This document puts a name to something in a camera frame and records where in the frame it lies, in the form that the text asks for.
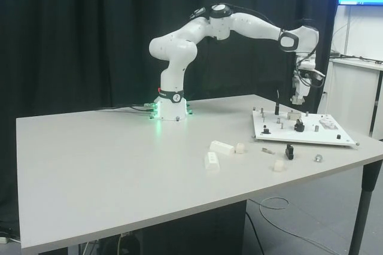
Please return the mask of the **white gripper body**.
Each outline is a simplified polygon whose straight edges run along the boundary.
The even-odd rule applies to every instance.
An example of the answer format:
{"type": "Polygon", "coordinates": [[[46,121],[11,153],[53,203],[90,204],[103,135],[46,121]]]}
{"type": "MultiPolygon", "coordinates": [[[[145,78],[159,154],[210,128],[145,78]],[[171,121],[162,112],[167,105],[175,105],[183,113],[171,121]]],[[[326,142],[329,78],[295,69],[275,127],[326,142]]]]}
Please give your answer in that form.
{"type": "Polygon", "coordinates": [[[311,88],[311,78],[294,71],[293,75],[293,96],[292,98],[304,98],[308,96],[311,88]]]}

